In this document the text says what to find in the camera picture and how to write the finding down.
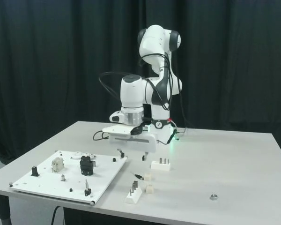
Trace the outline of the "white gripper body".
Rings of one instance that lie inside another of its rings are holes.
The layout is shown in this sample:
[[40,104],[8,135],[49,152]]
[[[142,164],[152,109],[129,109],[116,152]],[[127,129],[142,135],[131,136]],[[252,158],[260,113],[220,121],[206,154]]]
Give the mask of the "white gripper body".
[[134,150],[154,153],[157,149],[157,138],[155,134],[142,133],[140,135],[114,135],[111,134],[109,142],[116,149]]

